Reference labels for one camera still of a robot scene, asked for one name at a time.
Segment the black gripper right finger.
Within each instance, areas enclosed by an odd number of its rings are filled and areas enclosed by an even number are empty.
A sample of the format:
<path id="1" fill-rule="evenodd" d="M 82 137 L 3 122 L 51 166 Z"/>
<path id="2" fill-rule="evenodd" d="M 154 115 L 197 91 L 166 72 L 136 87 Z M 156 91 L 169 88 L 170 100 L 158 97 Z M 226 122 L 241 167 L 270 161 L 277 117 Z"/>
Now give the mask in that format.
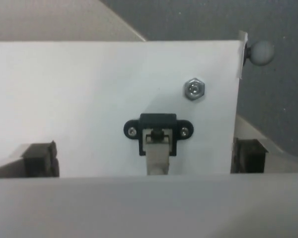
<path id="1" fill-rule="evenodd" d="M 232 174 L 298 173 L 298 157 L 284 152 L 268 139 L 235 138 Z"/>

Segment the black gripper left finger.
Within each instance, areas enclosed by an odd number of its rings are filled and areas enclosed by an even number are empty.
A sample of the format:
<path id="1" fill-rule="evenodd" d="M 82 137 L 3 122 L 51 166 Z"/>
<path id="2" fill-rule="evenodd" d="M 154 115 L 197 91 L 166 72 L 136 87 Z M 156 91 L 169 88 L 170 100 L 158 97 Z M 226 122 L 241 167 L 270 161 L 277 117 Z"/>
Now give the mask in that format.
<path id="1" fill-rule="evenodd" d="M 57 154 L 55 141 L 21 144 L 0 159 L 0 178 L 58 178 Z"/>

